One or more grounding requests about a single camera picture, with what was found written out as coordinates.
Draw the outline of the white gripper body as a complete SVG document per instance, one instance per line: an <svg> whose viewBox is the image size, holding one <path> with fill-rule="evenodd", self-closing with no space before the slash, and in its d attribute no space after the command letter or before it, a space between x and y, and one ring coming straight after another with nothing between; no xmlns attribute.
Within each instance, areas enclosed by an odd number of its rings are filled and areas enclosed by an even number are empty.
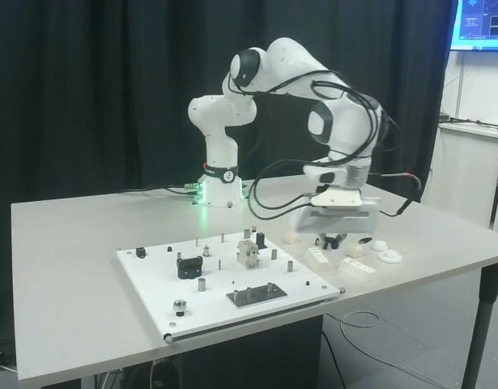
<svg viewBox="0 0 498 389"><path fill-rule="evenodd" d="M292 227L298 233L372 233L379 215L375 199L364 199L359 207L307 206L292 213Z"/></svg>

